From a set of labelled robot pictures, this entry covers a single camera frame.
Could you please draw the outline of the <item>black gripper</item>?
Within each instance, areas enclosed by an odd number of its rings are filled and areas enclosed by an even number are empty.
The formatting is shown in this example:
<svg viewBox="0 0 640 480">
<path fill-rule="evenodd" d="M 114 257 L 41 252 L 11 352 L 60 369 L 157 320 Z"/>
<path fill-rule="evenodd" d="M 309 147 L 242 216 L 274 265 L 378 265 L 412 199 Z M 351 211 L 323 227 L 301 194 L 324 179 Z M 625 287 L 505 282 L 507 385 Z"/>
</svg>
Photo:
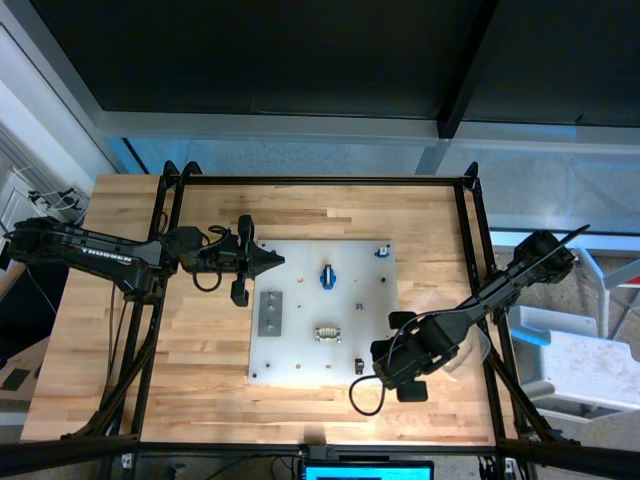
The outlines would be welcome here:
<svg viewBox="0 0 640 480">
<path fill-rule="evenodd" d="M 425 381 L 417 380 L 424 373 L 429 357 L 413 333 L 424 314 L 401 311 L 388 316 L 389 324 L 397 328 L 388 340 L 371 344 L 373 370 L 388 391 L 395 391 L 399 402 L 426 402 Z"/>
<path fill-rule="evenodd" d="M 235 279 L 231 283 L 230 298 L 236 306 L 249 304 L 246 280 L 254 278 L 251 266 L 252 254 L 255 250 L 254 235 L 255 226 L 252 217 L 250 215 L 240 216 L 237 232 L 235 234 L 229 233 L 223 241 L 219 253 L 221 272 L 235 275 Z M 264 260 L 257 265 L 258 275 L 283 265 L 285 260 L 279 250 L 267 243 L 260 244 L 257 256 Z"/>
</svg>

